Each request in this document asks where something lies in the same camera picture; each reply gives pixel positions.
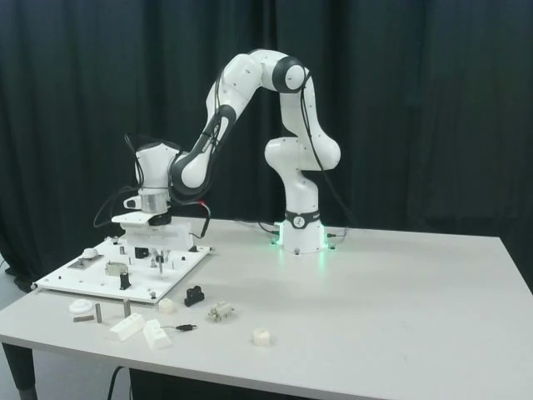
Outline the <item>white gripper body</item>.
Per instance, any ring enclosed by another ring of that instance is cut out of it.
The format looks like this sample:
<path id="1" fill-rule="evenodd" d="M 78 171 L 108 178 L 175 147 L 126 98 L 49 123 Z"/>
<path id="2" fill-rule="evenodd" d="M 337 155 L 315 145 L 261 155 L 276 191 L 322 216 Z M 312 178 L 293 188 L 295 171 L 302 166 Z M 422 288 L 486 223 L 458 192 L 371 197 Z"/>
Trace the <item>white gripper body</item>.
<path id="1" fill-rule="evenodd" d="M 126 225 L 125 232 L 127 243 L 136 248 L 188 251 L 192 247 L 190 223 Z"/>

